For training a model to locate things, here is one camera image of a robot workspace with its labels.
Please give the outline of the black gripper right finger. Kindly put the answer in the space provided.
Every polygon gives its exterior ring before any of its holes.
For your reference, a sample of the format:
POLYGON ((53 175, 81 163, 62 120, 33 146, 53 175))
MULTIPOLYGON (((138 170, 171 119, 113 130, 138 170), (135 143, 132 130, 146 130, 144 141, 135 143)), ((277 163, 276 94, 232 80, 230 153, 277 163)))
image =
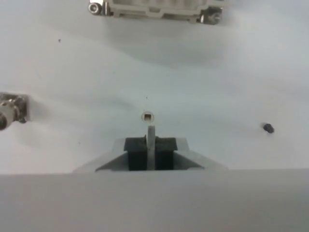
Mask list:
POLYGON ((155 139, 155 170, 227 170, 228 168, 189 148, 185 138, 155 139))

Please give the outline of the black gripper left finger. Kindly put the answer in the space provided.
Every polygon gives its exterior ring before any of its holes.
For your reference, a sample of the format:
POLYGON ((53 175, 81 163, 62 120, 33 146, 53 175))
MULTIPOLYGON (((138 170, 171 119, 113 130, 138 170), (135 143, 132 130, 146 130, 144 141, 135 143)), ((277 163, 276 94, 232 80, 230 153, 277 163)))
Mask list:
POLYGON ((146 137, 116 139, 112 150, 83 164, 75 173, 95 173, 101 171, 145 171, 147 170, 146 137))

